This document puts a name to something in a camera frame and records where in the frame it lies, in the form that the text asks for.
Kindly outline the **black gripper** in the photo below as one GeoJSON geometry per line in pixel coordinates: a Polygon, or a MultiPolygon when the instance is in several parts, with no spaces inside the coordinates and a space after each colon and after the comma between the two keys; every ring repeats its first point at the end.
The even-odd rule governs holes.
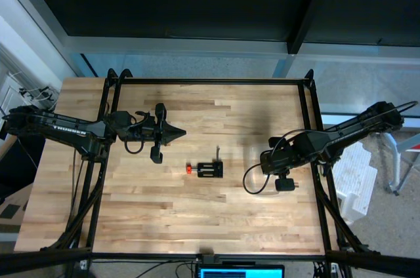
{"type": "Polygon", "coordinates": [[[277,176],[276,191],[293,191],[295,183],[288,175],[299,158],[296,149],[285,138],[271,137],[268,143],[272,149],[268,156],[268,167],[270,174],[277,176]]]}
{"type": "Polygon", "coordinates": [[[162,164],[163,154],[160,151],[161,145],[167,146],[172,141],[186,135],[186,131],[178,127],[174,127],[166,122],[167,110],[163,103],[155,106],[155,116],[148,115],[141,124],[141,137],[144,141],[153,142],[154,145],[150,150],[150,159],[155,164],[162,164]]]}

